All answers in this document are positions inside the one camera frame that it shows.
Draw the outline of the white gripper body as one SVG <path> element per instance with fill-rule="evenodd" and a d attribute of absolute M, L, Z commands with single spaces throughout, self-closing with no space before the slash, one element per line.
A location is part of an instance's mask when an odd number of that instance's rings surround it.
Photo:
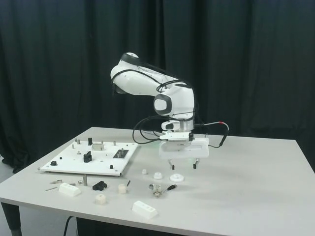
<path fill-rule="evenodd" d="M 158 155 L 161 159 L 186 159 L 209 157 L 209 139 L 194 138 L 192 141 L 162 141 Z"/>

